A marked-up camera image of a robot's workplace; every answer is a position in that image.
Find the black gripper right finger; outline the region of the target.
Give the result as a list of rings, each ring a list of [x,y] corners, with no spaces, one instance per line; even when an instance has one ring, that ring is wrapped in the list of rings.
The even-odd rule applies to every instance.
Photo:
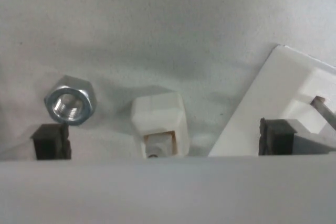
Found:
[[[335,152],[335,140],[311,133],[298,120],[260,119],[259,156],[320,155]]]

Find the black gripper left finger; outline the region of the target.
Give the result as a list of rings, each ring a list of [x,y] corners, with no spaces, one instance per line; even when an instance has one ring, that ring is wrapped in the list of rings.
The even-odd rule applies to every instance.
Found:
[[[14,142],[1,145],[1,161],[71,160],[69,125],[47,123],[33,125]]]

